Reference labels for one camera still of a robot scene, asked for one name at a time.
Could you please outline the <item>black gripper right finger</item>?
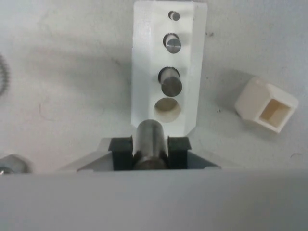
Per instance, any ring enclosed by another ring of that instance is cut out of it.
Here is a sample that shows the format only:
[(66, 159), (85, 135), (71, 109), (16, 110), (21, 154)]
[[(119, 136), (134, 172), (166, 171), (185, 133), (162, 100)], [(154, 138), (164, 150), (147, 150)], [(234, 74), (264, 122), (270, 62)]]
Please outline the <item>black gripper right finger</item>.
[(167, 138), (168, 165), (172, 170), (218, 168), (221, 166), (206, 160), (192, 152), (188, 137)]

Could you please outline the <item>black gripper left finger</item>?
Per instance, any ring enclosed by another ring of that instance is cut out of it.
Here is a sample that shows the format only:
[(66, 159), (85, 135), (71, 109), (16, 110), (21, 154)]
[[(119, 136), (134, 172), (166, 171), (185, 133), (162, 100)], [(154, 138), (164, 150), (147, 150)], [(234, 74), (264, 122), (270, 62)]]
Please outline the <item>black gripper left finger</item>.
[(60, 171), (130, 171), (133, 168), (133, 138), (103, 138), (96, 151), (60, 168)]

